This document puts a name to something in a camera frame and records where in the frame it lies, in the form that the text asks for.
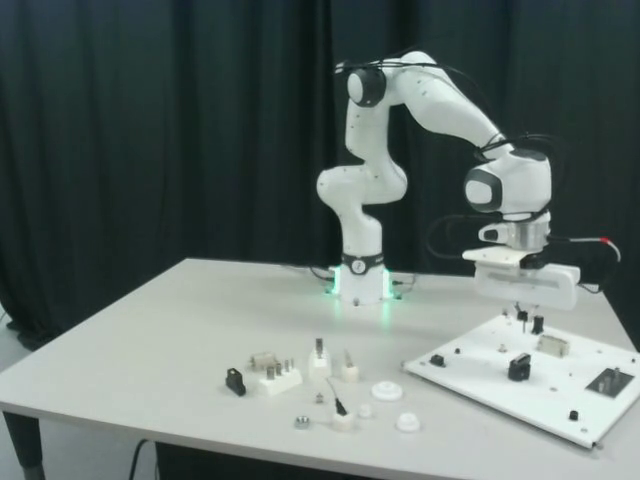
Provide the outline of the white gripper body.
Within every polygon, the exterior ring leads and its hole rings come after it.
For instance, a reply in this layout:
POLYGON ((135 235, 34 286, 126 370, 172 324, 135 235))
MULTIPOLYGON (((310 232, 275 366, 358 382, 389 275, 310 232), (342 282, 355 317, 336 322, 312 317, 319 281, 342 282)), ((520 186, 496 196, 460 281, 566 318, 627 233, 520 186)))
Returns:
POLYGON ((543 307, 574 307, 580 279, 579 267, 553 263, 518 271, 478 266, 474 275, 481 295, 543 307))

